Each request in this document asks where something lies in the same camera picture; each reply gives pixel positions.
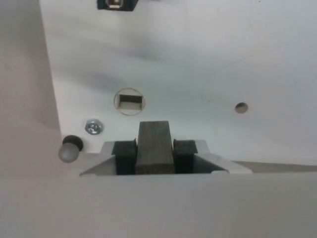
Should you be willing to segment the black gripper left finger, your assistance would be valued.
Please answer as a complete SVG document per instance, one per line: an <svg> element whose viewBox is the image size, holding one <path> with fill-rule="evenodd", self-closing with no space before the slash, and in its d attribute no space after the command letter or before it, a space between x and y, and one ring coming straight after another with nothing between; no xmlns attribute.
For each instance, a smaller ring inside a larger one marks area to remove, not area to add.
<svg viewBox="0 0 317 238"><path fill-rule="evenodd" d="M81 176L124 176L135 174L136 139L105 142L100 153L80 170Z"/></svg>

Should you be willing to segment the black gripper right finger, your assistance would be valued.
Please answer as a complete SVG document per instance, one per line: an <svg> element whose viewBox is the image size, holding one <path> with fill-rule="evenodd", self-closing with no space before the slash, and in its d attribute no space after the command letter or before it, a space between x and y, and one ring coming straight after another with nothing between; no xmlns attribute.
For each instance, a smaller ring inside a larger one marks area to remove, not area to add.
<svg viewBox="0 0 317 238"><path fill-rule="evenodd" d="M251 170L213 154L205 140L174 140L173 156L177 174L250 174Z"/></svg>

